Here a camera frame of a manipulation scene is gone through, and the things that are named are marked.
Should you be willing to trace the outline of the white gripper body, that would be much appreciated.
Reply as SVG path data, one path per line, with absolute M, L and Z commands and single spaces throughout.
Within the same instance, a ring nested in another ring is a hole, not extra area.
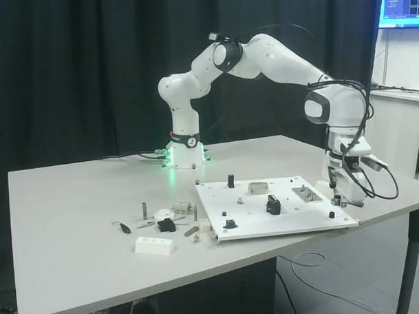
M 367 179 L 360 171 L 352 173 L 358 182 L 356 184 L 356 181 L 345 171 L 341 160 L 325 157 L 324 175 L 335 198 L 340 196 L 341 200 L 346 200 L 349 205 L 355 207 L 364 206 L 367 194 L 361 186 L 367 188 Z

